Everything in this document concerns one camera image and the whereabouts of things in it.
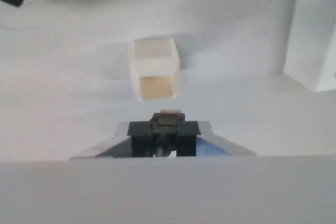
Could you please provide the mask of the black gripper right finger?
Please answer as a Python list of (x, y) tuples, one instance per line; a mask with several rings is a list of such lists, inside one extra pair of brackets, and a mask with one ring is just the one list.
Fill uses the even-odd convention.
[(209, 121), (191, 121), (187, 131), (178, 130), (177, 156), (255, 156), (256, 153), (216, 135)]

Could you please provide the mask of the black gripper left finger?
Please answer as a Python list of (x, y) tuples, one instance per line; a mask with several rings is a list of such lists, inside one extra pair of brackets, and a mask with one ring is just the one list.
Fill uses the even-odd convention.
[(72, 156), (72, 158), (133, 158), (153, 156), (153, 137), (148, 123), (139, 133), (131, 122), (120, 122), (112, 137)]

